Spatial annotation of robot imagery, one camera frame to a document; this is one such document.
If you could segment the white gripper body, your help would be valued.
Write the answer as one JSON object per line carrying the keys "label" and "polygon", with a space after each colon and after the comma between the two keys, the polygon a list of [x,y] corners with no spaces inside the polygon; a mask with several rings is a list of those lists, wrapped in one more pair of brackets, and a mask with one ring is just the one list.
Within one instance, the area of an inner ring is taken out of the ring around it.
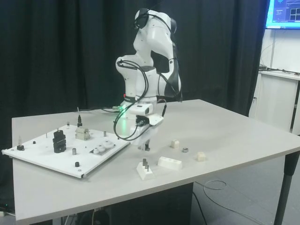
{"label": "white gripper body", "polygon": [[143,145],[145,149],[145,143],[147,140],[150,140],[156,133],[157,128],[145,125],[138,127],[137,129],[131,128],[131,131],[134,132],[133,136],[130,137],[130,143],[138,147]]}

